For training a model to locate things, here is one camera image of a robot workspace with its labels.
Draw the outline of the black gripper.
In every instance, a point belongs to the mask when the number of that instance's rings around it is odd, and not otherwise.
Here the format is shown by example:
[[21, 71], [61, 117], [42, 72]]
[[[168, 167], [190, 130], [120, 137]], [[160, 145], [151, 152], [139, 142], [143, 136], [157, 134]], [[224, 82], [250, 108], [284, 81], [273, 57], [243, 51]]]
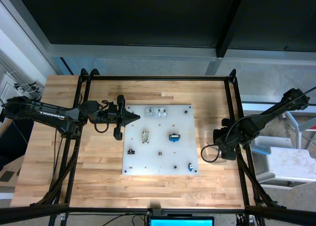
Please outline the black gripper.
[[129, 118], [126, 118], [126, 120], [124, 121], [124, 126], [127, 126], [130, 123], [139, 120], [140, 115], [136, 114], [133, 110], [130, 110], [129, 108], [124, 109], [125, 98], [123, 95], [118, 95], [117, 106], [118, 106], [118, 111], [116, 115], [116, 127], [114, 128], [114, 138], [116, 140], [122, 140], [121, 126], [122, 126], [122, 120], [123, 120], [123, 110], [124, 110], [124, 116], [129, 117]]
[[222, 120], [223, 135], [221, 137], [221, 157], [225, 160], [236, 160], [235, 147], [237, 145], [236, 122], [232, 119]]

